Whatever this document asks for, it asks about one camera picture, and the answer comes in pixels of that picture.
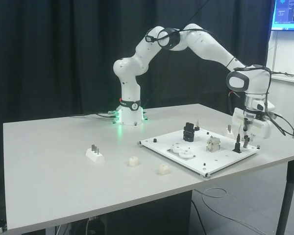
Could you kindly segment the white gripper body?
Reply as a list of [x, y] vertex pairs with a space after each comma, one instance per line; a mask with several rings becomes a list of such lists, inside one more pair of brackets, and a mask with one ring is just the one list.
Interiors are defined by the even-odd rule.
[[272, 131], [272, 123], [265, 119], [261, 112], [244, 111], [239, 108], [234, 109], [232, 115], [232, 125], [238, 127], [239, 133], [250, 140], [268, 139]]

